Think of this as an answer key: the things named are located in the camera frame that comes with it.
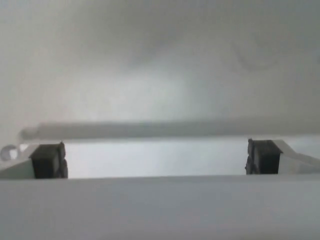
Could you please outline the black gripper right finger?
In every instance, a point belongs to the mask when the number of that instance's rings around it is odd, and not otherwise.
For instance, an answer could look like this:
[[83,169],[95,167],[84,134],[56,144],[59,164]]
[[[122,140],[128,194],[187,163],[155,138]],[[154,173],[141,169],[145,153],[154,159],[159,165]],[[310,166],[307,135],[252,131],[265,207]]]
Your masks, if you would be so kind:
[[318,158],[294,151],[283,140],[248,139],[247,175],[318,174]]

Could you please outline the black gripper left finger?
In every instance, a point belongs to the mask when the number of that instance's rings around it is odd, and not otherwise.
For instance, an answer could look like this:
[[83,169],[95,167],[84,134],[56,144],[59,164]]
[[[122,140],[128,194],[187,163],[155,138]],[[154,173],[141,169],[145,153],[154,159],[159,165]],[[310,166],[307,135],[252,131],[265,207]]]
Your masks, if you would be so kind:
[[4,146],[0,150],[0,178],[67,179],[65,144]]

